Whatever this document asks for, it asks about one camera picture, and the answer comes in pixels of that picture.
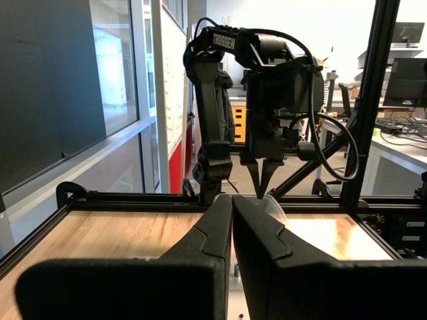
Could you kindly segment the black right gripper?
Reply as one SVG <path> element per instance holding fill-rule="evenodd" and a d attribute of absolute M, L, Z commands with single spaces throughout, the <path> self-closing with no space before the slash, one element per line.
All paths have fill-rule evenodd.
<path fill-rule="evenodd" d="M 312 142 L 303 142 L 297 122 L 308 118 L 308 104 L 315 113 L 324 104 L 324 78 L 321 69 L 311 70 L 306 58 L 270 67 L 267 71 L 248 71 L 246 84 L 246 142 L 240 163 L 247 165 L 257 197 L 266 194 L 268 184 L 286 155 L 303 161 L 318 159 Z M 257 159 L 262 166 L 261 189 Z"/>

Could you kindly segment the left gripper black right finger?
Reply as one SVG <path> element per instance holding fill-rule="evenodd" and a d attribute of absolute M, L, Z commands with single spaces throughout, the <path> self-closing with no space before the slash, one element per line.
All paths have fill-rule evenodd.
<path fill-rule="evenodd" d="M 241 195 L 233 240 L 252 319 L 425 319 L 426 263 L 340 261 Z"/>

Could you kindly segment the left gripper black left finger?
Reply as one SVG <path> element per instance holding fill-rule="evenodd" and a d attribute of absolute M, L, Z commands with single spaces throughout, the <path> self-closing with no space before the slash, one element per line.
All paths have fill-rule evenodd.
<path fill-rule="evenodd" d="M 24 319 L 225 319 L 232 200 L 220 195 L 161 257 L 52 259 L 18 278 Z"/>

